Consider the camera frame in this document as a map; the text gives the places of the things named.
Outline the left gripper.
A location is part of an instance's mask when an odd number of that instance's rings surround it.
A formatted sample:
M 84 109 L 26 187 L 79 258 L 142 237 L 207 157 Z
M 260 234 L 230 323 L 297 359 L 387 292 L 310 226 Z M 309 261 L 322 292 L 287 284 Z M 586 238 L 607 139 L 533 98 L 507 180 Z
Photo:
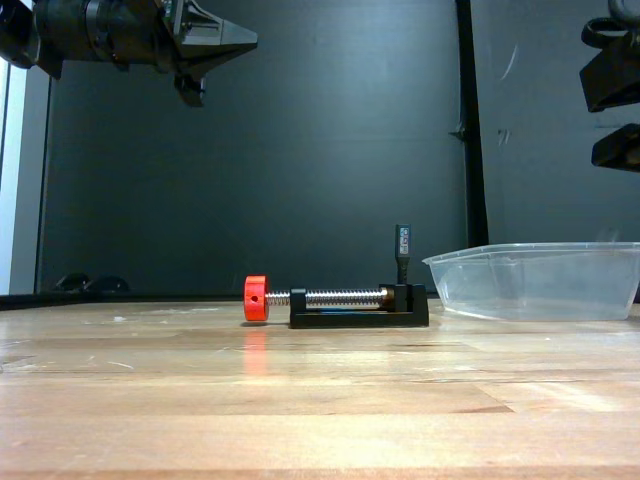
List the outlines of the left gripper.
M 197 1 L 38 1 L 30 60 L 59 79 L 66 61 L 104 62 L 126 71 L 210 70 L 257 48 L 258 35 L 216 16 Z

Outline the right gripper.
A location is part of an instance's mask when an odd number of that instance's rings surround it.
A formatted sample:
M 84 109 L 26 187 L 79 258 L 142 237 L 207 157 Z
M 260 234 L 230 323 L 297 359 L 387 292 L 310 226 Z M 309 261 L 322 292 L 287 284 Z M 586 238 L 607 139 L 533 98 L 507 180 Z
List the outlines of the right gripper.
M 580 71 L 591 113 L 639 102 L 639 6 L 636 1 L 609 0 L 607 17 L 590 19 L 581 41 L 601 51 Z M 638 173 L 639 125 L 627 124 L 596 142 L 596 167 Z

